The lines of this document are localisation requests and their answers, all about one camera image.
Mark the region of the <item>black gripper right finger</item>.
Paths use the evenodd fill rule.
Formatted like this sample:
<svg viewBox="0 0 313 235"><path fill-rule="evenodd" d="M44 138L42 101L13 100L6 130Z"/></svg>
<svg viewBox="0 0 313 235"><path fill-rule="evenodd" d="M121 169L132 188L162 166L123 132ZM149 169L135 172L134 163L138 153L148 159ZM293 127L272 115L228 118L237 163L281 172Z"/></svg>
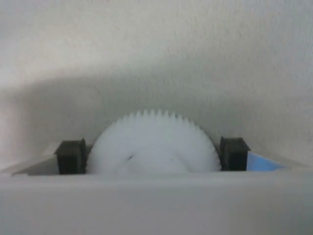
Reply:
<svg viewBox="0 0 313 235"><path fill-rule="evenodd" d="M219 156L223 171L276 171L291 169L290 164L251 151L242 137L221 137Z"/></svg>

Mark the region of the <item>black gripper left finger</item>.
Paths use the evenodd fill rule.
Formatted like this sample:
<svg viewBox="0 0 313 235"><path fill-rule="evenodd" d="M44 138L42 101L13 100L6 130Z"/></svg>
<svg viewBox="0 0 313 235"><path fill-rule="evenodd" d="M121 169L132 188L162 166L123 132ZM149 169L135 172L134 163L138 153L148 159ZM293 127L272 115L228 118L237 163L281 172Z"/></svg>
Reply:
<svg viewBox="0 0 313 235"><path fill-rule="evenodd" d="M36 157L11 166L11 174L75 175L85 174L88 146L84 138L50 143Z"/></svg>

